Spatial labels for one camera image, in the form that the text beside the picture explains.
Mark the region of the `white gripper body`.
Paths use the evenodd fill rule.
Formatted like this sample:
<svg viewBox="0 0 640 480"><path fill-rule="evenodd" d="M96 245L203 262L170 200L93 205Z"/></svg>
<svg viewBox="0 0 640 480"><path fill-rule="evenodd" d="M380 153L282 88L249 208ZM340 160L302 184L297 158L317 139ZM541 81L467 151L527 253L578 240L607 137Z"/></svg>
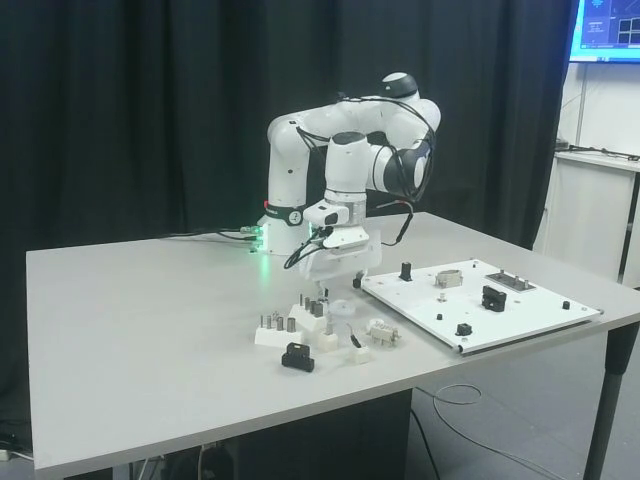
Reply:
<svg viewBox="0 0 640 480"><path fill-rule="evenodd" d="M299 264L299 273L307 280L319 282L367 272L382 261L380 231L333 231L322 246Z"/></svg>

